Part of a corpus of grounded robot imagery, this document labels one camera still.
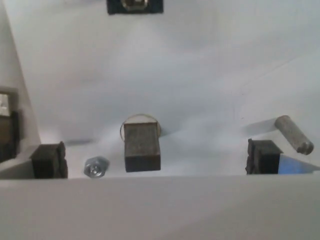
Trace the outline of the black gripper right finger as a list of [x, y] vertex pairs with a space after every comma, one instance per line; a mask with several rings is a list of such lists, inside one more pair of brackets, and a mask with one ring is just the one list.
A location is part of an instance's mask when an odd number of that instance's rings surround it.
[[248, 139], [247, 175], [313, 174], [320, 167], [287, 156], [272, 140]]

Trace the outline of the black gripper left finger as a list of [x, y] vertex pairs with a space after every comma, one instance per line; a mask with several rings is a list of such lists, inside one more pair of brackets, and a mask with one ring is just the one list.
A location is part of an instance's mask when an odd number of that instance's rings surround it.
[[67, 179], [66, 146], [54, 144], [31, 146], [16, 158], [0, 164], [1, 179]]

